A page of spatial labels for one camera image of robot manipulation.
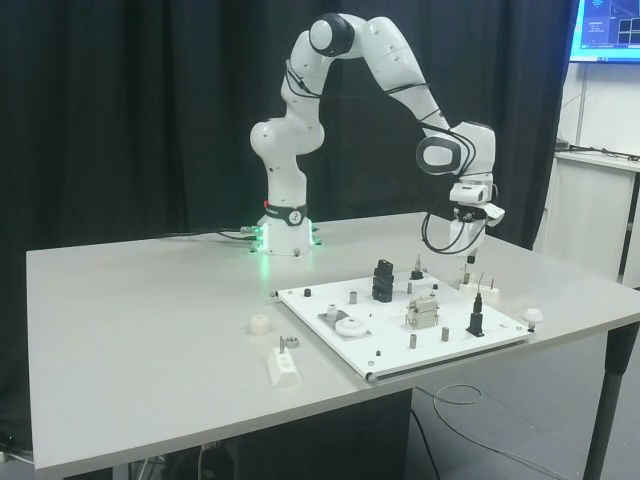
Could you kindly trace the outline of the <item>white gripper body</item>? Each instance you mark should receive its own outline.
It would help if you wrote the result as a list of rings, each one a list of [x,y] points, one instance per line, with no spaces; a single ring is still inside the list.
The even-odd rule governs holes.
[[[486,222],[454,220],[450,224],[450,246],[447,253],[461,257],[475,257],[485,239]]]

